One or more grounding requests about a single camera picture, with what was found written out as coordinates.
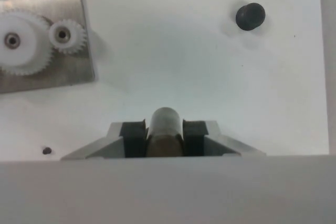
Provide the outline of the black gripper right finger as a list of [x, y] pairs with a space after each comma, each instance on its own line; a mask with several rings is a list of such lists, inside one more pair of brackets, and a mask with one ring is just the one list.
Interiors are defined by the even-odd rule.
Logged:
[[222, 134], [216, 121], [183, 121], [185, 155], [207, 156], [265, 156], [250, 145]]

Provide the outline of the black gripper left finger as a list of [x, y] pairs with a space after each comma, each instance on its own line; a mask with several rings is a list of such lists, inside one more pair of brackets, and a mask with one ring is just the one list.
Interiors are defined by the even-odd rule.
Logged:
[[105, 137], [67, 154], [61, 160], [143, 158], [147, 133], [145, 120], [114, 122]]

